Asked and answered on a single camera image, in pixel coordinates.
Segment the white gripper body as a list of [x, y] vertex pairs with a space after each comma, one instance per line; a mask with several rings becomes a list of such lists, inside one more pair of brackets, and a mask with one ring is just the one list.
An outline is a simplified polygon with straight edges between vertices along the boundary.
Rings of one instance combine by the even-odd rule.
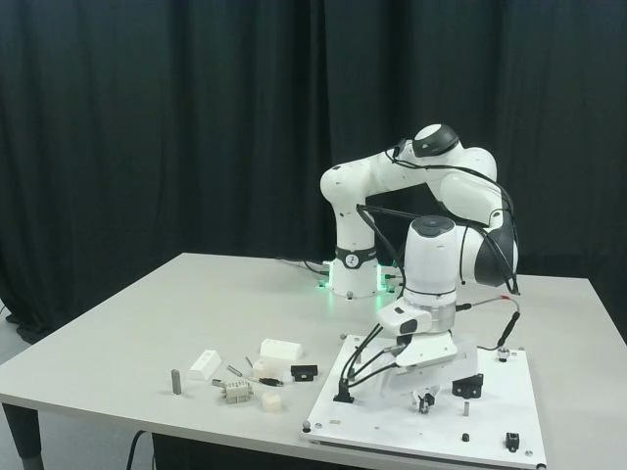
[[459, 352], [452, 360], [425, 366], [395, 369], [386, 379], [387, 393], [409, 393], [444, 387], [455, 380], [473, 376], [478, 369], [477, 352]]

